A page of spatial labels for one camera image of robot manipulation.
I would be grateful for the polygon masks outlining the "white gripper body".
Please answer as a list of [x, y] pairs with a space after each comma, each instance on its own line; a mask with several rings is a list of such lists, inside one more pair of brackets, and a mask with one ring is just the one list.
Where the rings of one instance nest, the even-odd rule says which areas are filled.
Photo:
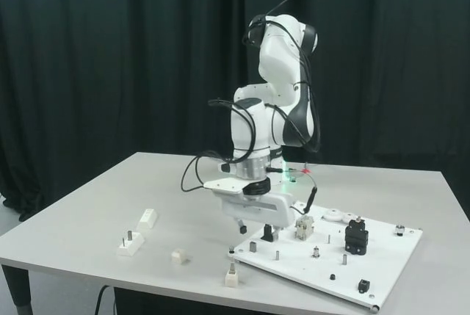
[[227, 194], [214, 191], [222, 201], [222, 211], [235, 220], [249, 220], [286, 228], [294, 222], [291, 206], [296, 202], [292, 194], [269, 192], [257, 199], [248, 199], [242, 193]]

